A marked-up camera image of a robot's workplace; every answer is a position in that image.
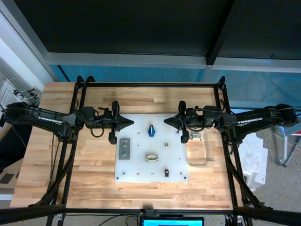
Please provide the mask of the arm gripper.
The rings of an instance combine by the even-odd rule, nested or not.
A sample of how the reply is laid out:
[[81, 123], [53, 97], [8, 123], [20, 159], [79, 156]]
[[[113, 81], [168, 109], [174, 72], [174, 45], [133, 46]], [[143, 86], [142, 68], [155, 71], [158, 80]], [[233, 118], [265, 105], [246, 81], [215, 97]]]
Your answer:
[[109, 133], [108, 141], [111, 144], [117, 143], [116, 133], [120, 130], [134, 124], [133, 120], [124, 118], [119, 114], [118, 101], [112, 102], [111, 110], [107, 112], [107, 116], [103, 120], [104, 129], [111, 129]]
[[179, 114], [164, 119], [164, 123], [182, 131], [181, 143], [187, 143], [190, 135], [187, 127], [191, 127], [197, 121], [197, 114], [193, 108], [186, 108], [186, 102], [180, 101], [178, 106]]

